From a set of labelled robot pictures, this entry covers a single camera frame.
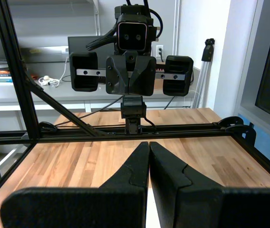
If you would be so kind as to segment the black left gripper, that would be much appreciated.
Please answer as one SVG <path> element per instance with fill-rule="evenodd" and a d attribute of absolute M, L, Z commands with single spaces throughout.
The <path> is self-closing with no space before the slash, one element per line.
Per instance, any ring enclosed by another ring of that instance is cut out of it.
<path fill-rule="evenodd" d="M 109 55 L 105 69 L 98 68 L 96 52 L 72 53 L 69 60 L 72 88 L 81 92 L 94 92 L 104 83 L 111 95 L 151 96 L 159 79 L 165 95 L 186 96 L 193 73 L 193 60 L 187 56 L 168 56 L 162 65 L 154 57 L 128 50 Z"/>

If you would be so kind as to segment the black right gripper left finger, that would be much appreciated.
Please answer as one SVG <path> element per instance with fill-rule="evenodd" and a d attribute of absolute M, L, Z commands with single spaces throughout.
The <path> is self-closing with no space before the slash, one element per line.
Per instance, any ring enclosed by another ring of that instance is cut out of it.
<path fill-rule="evenodd" d="M 0 208 L 5 228 L 144 228 L 149 143 L 142 142 L 98 188 L 24 188 Z"/>

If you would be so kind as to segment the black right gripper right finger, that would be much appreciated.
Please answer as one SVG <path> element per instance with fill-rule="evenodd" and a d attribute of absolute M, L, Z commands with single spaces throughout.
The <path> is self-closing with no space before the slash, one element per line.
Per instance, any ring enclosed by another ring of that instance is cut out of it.
<path fill-rule="evenodd" d="M 224 187 L 157 142 L 150 178 L 163 228 L 270 228 L 270 188 Z"/>

